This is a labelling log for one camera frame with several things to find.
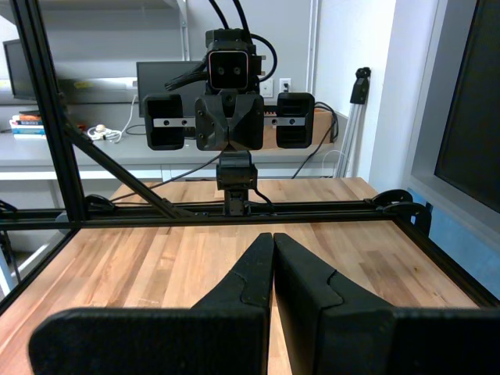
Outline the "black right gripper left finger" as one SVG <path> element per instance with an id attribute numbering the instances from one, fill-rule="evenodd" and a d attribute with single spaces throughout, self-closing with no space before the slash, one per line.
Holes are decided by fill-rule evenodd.
<path id="1" fill-rule="evenodd" d="M 67 309 L 30 336 L 36 374 L 264 374 L 274 240 L 260 234 L 189 309 Z"/>

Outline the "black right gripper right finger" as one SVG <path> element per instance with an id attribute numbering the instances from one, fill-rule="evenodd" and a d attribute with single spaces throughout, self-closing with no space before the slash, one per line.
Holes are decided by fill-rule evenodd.
<path id="1" fill-rule="evenodd" d="M 275 291 L 295 374 L 496 374 L 497 309 L 395 307 L 277 233 Z"/>

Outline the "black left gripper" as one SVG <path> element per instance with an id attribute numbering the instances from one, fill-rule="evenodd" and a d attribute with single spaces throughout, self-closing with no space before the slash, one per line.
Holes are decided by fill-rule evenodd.
<path id="1" fill-rule="evenodd" d="M 256 151 L 264 130 L 275 130 L 279 148 L 308 148 L 313 140 L 315 99 L 309 93 L 281 93 L 276 105 L 259 94 L 221 92 L 194 101 L 194 115 L 184 115 L 182 97 L 149 95 L 144 99 L 145 128 L 152 150 L 184 147 L 186 129 L 194 130 L 200 151 Z"/>

